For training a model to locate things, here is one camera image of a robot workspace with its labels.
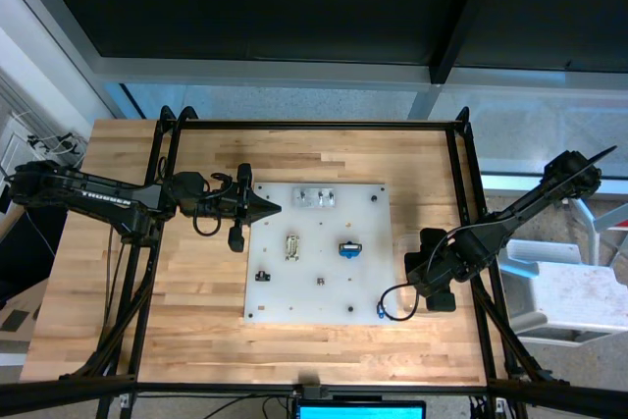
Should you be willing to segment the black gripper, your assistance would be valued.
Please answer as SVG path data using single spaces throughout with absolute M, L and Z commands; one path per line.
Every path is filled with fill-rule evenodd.
M 230 196 L 233 202 L 232 220 L 233 225 L 230 227 L 228 235 L 228 245 L 231 251 L 242 253 L 244 250 L 244 237 L 242 234 L 242 226 L 245 223 L 248 206 L 248 193 L 251 190 L 252 170 L 248 163 L 240 164 L 237 168 L 235 191 Z M 267 198 L 253 193 L 252 207 L 254 209 L 266 209 L 263 211 L 255 211 L 252 213 L 252 223 L 269 218 L 282 212 L 281 206 L 270 201 Z
M 450 289 L 452 280 L 463 281 L 468 274 L 464 257 L 461 255 L 461 242 L 468 229 L 446 232 L 440 229 L 424 229 L 420 233 L 421 250 L 427 259 L 421 271 L 416 270 L 423 263 L 421 251 L 404 254 L 404 270 L 409 273 L 409 283 L 418 288 L 426 300 L 430 312 L 454 312 L 455 295 Z

